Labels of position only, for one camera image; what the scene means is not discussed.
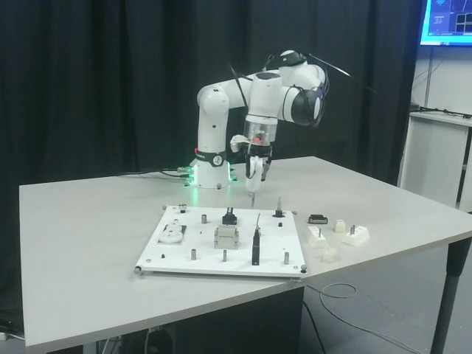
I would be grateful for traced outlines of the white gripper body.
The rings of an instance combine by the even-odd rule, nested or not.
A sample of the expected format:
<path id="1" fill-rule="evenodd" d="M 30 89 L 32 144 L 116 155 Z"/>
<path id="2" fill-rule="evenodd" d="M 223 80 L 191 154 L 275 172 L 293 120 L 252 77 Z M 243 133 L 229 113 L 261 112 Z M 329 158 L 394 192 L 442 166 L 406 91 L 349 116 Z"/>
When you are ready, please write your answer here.
<path id="1" fill-rule="evenodd" d="M 261 158 L 250 156 L 246 161 L 246 189 L 256 192 L 261 185 Z"/>

